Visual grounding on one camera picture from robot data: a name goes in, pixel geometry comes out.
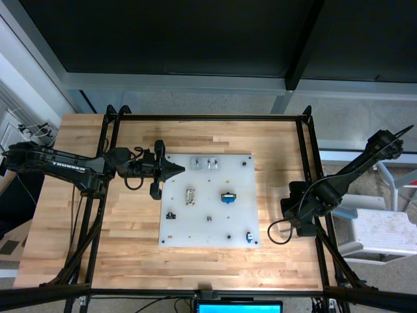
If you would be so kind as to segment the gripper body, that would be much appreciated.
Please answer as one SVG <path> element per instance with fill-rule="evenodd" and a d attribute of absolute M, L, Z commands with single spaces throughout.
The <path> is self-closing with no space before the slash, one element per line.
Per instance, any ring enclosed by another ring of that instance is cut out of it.
<path fill-rule="evenodd" d="M 149 194 L 152 199 L 162 198 L 160 184 L 166 181 L 165 165 L 165 144 L 162 140 L 155 141 L 154 152 L 146 149 L 141 159 L 139 177 L 142 181 L 152 179 Z"/>
<path fill-rule="evenodd" d="M 315 237 L 317 230 L 314 219 L 312 196 L 306 193 L 308 184 L 302 181 L 289 183 L 289 197 L 280 200 L 283 218 L 296 230 L 298 237 Z"/>

